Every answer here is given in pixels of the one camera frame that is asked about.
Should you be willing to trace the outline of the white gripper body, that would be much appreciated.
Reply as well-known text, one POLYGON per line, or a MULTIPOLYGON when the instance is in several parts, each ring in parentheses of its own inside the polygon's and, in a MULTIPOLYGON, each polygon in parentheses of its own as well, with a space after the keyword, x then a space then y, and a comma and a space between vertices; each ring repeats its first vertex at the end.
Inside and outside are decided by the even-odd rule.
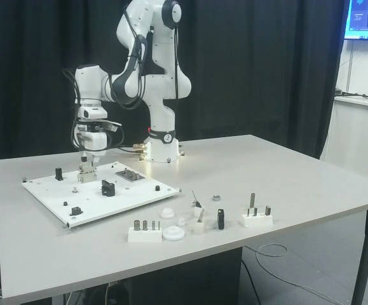
POLYGON ((77 143, 82 151, 92 156, 104 156, 107 151, 107 135, 104 132, 78 132, 77 143))

